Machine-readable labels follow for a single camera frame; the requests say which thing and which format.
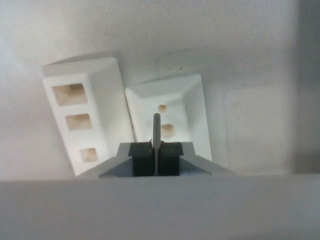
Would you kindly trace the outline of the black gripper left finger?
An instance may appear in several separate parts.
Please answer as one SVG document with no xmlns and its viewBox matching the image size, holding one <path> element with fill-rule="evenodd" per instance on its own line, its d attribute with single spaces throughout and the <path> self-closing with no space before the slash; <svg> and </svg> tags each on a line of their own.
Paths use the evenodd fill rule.
<svg viewBox="0 0 320 240">
<path fill-rule="evenodd" d="M 155 159 L 152 143 L 121 143 L 115 157 L 103 163 L 100 178 L 152 177 L 155 175 Z"/>
</svg>

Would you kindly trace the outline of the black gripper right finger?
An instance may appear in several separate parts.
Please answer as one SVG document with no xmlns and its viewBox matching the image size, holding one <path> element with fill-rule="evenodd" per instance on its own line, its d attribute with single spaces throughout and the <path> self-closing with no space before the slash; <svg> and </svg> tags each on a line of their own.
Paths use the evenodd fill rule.
<svg viewBox="0 0 320 240">
<path fill-rule="evenodd" d="M 158 151 L 159 176 L 234 176 L 231 170 L 197 155 L 191 142 L 161 142 Z"/>
</svg>

